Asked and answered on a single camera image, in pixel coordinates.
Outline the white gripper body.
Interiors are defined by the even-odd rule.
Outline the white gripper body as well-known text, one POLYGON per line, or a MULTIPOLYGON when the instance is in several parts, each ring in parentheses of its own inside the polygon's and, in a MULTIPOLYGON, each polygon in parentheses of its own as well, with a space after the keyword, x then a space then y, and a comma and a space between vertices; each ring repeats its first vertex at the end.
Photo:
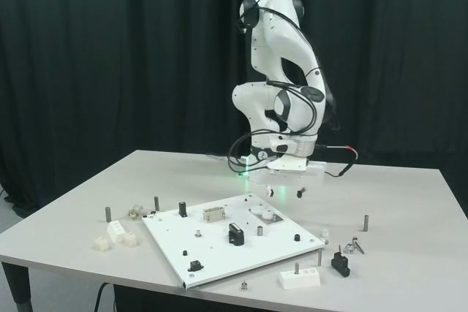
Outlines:
POLYGON ((256 170, 249 173, 249 179, 259 184, 303 184, 308 181, 321 181, 323 170, 307 170, 305 172, 256 170))

